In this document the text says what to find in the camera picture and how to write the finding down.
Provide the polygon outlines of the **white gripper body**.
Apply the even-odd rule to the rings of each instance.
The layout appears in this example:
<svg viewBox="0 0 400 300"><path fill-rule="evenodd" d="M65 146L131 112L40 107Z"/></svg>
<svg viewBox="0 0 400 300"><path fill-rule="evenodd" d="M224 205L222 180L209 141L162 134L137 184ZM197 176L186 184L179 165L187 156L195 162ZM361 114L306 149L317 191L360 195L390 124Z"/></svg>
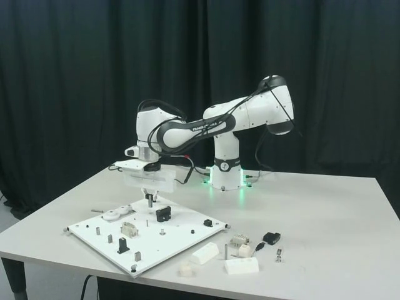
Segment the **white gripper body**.
<svg viewBox="0 0 400 300"><path fill-rule="evenodd" d="M173 192L176 186L176 171L160 170L154 172L122 170L125 184L135 188L149 189L152 191Z"/></svg>

